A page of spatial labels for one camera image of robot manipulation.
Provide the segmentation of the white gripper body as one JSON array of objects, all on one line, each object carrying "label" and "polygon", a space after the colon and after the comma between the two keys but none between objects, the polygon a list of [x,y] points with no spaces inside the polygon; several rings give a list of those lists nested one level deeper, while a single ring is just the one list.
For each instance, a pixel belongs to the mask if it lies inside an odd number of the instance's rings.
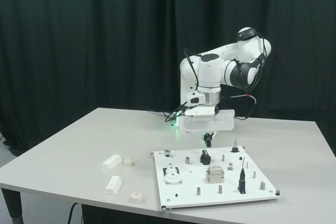
[{"label": "white gripper body", "polygon": [[234,128],[235,111],[215,109],[188,109],[177,118],[177,127],[184,132],[231,131]]}]

